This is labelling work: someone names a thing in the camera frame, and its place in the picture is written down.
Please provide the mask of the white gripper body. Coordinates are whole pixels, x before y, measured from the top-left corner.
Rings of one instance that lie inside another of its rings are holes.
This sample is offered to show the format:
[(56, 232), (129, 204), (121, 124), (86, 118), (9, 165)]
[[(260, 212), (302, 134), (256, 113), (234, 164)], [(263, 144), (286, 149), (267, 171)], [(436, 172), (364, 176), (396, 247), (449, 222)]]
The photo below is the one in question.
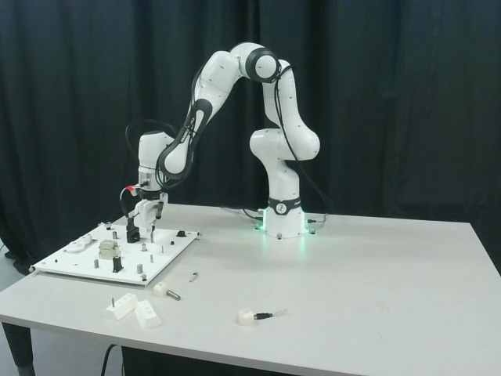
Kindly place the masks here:
[(148, 200), (138, 202), (134, 210), (134, 225), (144, 229), (151, 229), (153, 220), (157, 221), (157, 202)]

